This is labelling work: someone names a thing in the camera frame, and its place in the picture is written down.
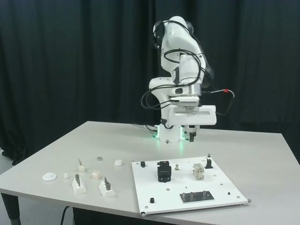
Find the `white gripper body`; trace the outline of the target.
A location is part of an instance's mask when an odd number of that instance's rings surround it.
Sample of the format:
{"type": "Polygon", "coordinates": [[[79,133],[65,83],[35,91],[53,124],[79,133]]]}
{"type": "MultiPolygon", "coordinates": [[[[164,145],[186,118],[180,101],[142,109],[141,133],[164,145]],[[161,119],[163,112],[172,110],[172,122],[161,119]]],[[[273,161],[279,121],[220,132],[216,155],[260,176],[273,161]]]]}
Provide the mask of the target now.
{"type": "Polygon", "coordinates": [[[216,107],[214,105],[198,107],[175,106],[168,113],[167,123],[171,126],[215,125],[216,107]]]}

